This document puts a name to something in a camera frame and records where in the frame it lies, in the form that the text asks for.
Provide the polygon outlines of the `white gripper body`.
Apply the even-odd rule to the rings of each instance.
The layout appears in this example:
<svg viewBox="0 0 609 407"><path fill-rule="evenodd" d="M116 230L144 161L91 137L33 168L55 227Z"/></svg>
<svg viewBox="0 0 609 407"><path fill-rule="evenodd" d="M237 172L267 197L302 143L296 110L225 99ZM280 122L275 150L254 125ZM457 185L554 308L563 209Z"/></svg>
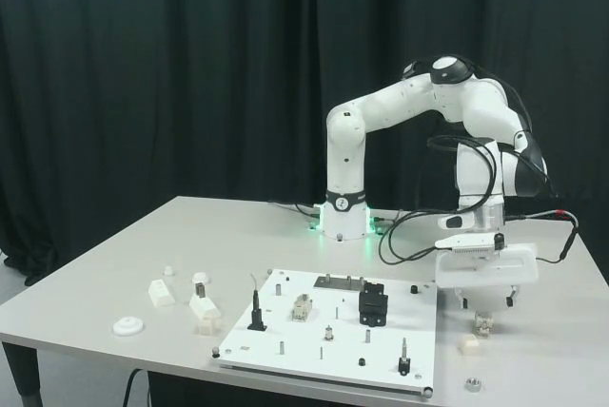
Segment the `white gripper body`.
<svg viewBox="0 0 609 407"><path fill-rule="evenodd" d="M529 243L503 250L443 250L436 258L436 284L440 288L467 289L534 283L539 278L536 257L537 247Z"/></svg>

